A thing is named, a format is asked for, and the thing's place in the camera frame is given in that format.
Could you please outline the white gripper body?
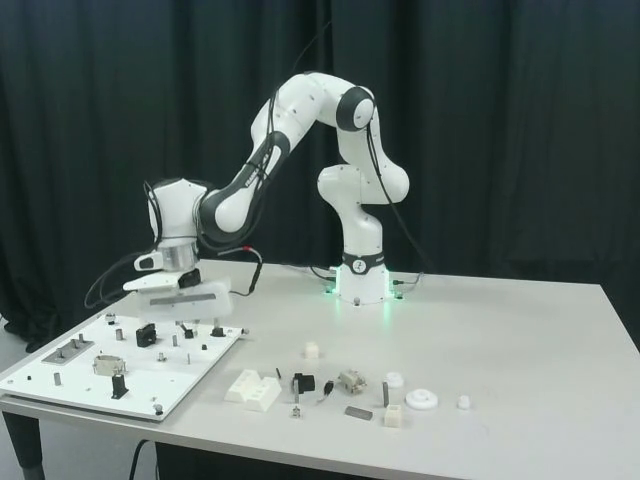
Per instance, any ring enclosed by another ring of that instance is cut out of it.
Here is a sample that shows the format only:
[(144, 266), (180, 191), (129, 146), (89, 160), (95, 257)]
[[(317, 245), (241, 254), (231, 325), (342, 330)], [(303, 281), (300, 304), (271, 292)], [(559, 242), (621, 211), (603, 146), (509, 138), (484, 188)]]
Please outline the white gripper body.
[(230, 290), (229, 278), (204, 281), (186, 288), (141, 290), (138, 292), (139, 316), (151, 323), (213, 323), (232, 313)]

